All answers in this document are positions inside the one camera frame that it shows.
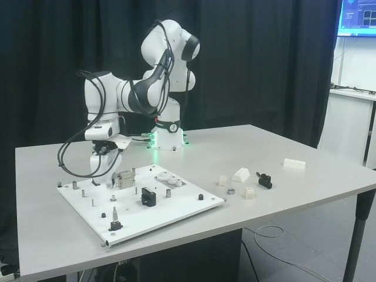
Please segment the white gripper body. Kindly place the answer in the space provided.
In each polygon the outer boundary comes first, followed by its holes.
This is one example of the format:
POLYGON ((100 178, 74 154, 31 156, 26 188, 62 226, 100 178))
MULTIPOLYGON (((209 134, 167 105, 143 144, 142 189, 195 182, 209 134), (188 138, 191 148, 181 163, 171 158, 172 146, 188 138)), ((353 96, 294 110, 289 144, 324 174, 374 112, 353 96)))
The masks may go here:
POLYGON ((121 161, 122 152, 120 150, 111 150, 104 155, 94 153, 90 157, 92 183, 112 183, 113 175, 121 164, 121 161))

